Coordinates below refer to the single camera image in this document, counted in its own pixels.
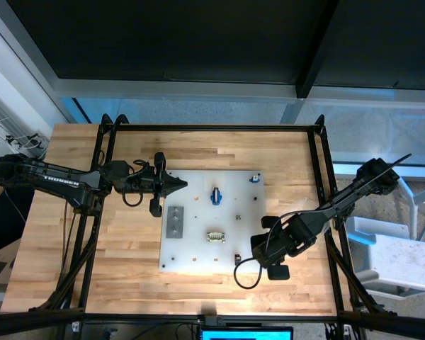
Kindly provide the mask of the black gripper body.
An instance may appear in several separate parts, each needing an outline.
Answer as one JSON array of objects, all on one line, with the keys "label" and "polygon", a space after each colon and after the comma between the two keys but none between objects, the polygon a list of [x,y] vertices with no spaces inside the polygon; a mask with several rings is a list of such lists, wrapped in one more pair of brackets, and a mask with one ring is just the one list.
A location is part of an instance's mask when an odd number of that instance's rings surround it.
[{"label": "black gripper body", "polygon": [[154,165],[148,166],[141,178],[141,194],[153,197],[149,201],[149,212],[153,217],[162,216],[160,200],[166,197],[164,188],[164,174],[166,170],[166,158],[163,152],[154,155]]},{"label": "black gripper body", "polygon": [[286,249],[283,243],[283,225],[281,219],[276,216],[264,216],[261,219],[264,229],[268,228],[265,244],[265,261],[267,265],[267,276],[270,281],[286,281],[290,278],[289,267],[283,264]]}]

